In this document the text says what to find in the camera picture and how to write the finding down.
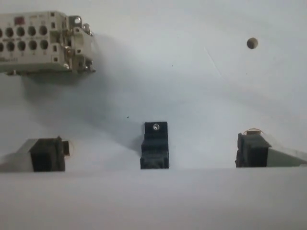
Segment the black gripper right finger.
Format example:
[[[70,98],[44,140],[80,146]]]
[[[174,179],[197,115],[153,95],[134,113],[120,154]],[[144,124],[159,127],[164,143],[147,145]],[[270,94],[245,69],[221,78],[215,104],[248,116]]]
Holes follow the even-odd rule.
[[[300,167],[307,165],[307,153],[282,146],[259,129],[238,134],[236,167]]]

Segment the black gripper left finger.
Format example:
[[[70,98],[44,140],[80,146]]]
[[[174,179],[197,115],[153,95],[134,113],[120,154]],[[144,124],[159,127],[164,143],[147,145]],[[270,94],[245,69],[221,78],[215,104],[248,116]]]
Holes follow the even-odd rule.
[[[70,142],[61,138],[30,138],[13,153],[0,157],[1,172],[64,172]]]

